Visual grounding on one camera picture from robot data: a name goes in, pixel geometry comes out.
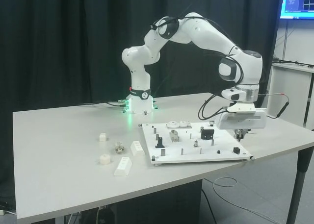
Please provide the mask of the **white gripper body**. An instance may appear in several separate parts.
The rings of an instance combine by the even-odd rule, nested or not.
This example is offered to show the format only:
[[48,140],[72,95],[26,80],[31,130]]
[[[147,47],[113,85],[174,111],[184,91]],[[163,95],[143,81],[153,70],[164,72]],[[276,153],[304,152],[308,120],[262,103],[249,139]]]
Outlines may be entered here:
[[255,113],[222,113],[217,121],[220,130],[260,129],[266,125],[266,108]]

